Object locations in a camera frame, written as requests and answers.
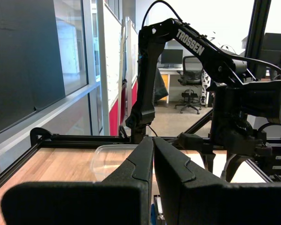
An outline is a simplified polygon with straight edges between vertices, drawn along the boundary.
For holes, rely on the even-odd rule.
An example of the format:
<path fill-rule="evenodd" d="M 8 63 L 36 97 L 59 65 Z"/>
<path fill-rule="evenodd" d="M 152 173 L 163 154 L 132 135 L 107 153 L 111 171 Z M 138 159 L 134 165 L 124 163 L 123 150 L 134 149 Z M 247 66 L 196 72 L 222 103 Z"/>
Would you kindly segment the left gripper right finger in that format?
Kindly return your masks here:
<path fill-rule="evenodd" d="M 169 225 L 281 225 L 281 183 L 228 183 L 162 138 L 154 168 Z"/>

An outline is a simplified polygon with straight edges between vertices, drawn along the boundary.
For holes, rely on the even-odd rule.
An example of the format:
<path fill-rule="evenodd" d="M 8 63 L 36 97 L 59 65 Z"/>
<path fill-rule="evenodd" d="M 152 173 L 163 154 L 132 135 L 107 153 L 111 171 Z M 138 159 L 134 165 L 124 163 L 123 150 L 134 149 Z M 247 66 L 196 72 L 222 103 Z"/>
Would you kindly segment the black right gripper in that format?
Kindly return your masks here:
<path fill-rule="evenodd" d="M 196 150 L 202 154 L 204 167 L 213 173 L 214 147 L 219 146 L 229 154 L 221 173 L 221 178 L 231 182 L 240 165 L 247 157 L 270 156 L 272 147 L 266 141 L 266 133 L 252 128 L 244 119 L 212 119 L 209 140 L 202 137 L 181 133 L 177 143 L 186 150 Z"/>

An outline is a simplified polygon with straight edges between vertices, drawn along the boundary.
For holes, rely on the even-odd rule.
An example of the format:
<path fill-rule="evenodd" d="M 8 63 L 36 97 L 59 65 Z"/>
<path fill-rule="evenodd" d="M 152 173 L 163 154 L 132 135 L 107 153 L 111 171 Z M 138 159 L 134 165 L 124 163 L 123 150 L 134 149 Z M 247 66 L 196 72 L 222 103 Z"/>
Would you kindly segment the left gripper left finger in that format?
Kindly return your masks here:
<path fill-rule="evenodd" d="M 101 182 L 25 182 L 2 197 L 8 225 L 148 225 L 154 143 L 144 138 Z"/>

